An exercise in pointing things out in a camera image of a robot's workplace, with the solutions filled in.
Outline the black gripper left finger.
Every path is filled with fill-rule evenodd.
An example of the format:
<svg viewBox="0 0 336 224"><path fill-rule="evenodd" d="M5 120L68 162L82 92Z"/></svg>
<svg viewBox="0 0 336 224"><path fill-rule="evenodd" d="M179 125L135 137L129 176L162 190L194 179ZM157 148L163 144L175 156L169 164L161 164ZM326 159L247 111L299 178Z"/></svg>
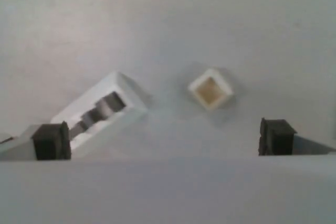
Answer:
<svg viewBox="0 0 336 224"><path fill-rule="evenodd" d="M33 124L16 137L1 134L1 161L70 160L70 142L66 122Z"/></svg>

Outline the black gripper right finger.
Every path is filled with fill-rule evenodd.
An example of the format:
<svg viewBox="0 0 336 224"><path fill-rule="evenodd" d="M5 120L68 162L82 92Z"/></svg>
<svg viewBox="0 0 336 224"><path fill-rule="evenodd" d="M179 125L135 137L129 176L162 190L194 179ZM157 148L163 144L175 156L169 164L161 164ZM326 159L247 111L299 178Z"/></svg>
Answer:
<svg viewBox="0 0 336 224"><path fill-rule="evenodd" d="M335 154L335 148L298 135L297 131L286 120L261 119L259 156L327 154Z"/></svg>

